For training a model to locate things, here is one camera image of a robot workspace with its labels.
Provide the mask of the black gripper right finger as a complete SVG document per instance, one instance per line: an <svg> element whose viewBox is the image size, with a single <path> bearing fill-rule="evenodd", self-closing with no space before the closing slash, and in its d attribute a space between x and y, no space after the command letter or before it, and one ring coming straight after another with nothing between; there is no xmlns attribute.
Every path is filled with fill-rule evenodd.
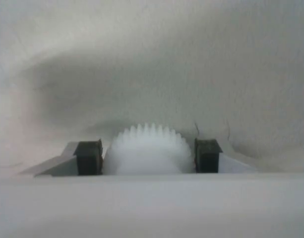
<svg viewBox="0 0 304 238"><path fill-rule="evenodd" d="M198 174L247 174L257 173L258 169L248 162L225 154L216 139L194 140L194 161Z"/></svg>

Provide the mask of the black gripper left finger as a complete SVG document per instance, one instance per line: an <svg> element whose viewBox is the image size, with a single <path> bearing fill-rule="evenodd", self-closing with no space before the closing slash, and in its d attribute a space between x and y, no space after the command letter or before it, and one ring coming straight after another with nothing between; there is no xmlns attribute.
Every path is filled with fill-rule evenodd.
<svg viewBox="0 0 304 238"><path fill-rule="evenodd" d="M69 142L63 152L21 171L21 176L76 177L102 174L102 140Z"/></svg>

